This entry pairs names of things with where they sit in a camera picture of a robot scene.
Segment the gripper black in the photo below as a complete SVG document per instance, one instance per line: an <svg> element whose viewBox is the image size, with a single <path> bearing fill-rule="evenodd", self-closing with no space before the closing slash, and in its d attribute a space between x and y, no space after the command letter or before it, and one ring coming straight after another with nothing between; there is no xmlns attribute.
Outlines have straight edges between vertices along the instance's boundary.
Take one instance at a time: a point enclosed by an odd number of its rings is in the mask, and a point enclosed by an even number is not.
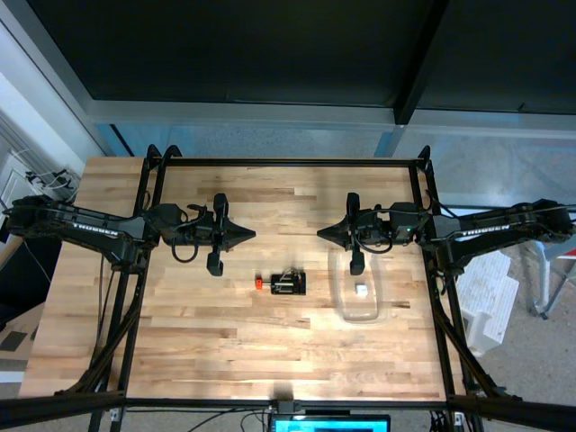
<svg viewBox="0 0 576 432"><path fill-rule="evenodd" d="M195 253L199 247L210 247L206 268L210 275L222 276L221 251L224 248L231 250L240 243L251 240L256 233L226 219L229 203L224 193L217 193L214 196L211 211L206 206L189 205L189 208L197 210L197 217L192 221L190 228Z"/></svg>
<svg viewBox="0 0 576 432"><path fill-rule="evenodd" d="M379 217L387 211L380 204L373 209L361 209L357 193L349 193L346 198L346 218L336 224L317 231L318 236L340 248L347 249L348 231L350 237L350 274L361 275L365 270L364 252L383 255L392 250L392 234L389 223Z"/></svg>

